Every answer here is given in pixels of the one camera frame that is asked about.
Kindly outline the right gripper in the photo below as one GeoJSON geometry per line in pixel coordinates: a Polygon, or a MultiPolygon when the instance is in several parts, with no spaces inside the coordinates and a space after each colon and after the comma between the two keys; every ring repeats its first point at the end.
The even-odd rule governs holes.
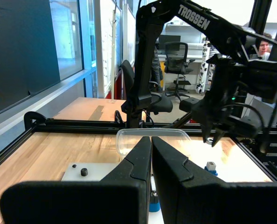
{"type": "Polygon", "coordinates": [[[237,118],[231,113],[235,107],[242,104],[229,101],[213,104],[207,97],[202,100],[190,97],[181,101],[179,109],[190,113],[192,119],[201,126],[203,142],[207,142],[211,131],[215,130],[212,147],[226,134],[254,137],[262,130],[262,116],[251,119],[237,118]]]}

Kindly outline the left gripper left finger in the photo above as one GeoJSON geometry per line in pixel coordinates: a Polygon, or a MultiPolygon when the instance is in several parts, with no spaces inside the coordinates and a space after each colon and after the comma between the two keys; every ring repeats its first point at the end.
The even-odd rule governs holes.
{"type": "Polygon", "coordinates": [[[146,224],[150,138],[145,136],[98,182],[20,182],[0,198],[6,224],[146,224]]]}

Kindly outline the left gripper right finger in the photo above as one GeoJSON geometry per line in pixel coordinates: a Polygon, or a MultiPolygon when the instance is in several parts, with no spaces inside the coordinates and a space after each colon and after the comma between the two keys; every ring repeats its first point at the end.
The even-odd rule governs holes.
{"type": "Polygon", "coordinates": [[[277,224],[277,182],[225,182],[159,137],[152,169],[166,224],[277,224]]]}

